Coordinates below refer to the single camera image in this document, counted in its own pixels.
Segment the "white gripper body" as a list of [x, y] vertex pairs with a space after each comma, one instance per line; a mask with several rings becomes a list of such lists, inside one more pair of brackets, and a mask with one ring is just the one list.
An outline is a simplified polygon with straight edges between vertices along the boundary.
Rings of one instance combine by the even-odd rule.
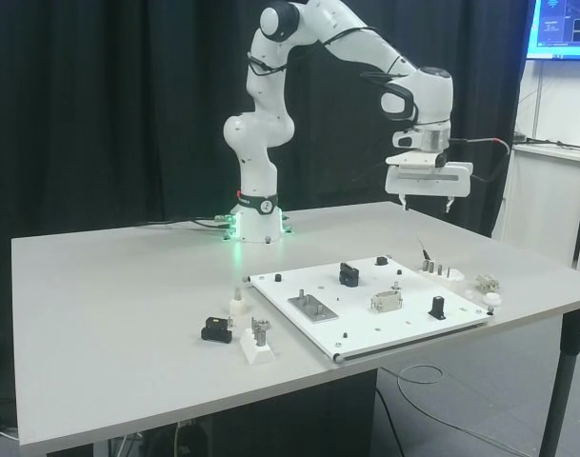
[[470, 194], [473, 164], [447, 162], [442, 168], [389, 166], [385, 191], [398, 196], [441, 196], [464, 198]]

